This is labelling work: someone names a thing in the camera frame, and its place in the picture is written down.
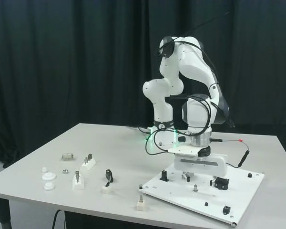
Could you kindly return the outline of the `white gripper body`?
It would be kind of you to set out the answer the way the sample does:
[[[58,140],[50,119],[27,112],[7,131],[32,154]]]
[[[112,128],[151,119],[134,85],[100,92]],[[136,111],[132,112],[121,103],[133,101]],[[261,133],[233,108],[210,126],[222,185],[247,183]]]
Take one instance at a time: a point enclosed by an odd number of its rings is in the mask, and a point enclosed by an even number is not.
[[[222,154],[210,154],[204,157],[176,154],[174,168],[186,173],[224,177],[227,174],[226,161],[227,155]]]

